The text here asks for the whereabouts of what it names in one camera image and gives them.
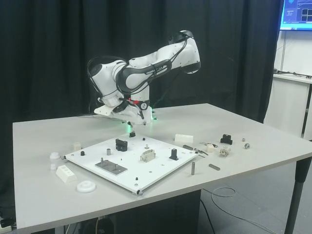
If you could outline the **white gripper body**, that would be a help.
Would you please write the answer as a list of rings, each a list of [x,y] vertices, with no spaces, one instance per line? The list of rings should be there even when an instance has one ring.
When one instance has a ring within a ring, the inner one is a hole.
[[[121,112],[112,112],[114,118],[130,122],[132,125],[146,125],[144,112],[137,107],[126,107]]]

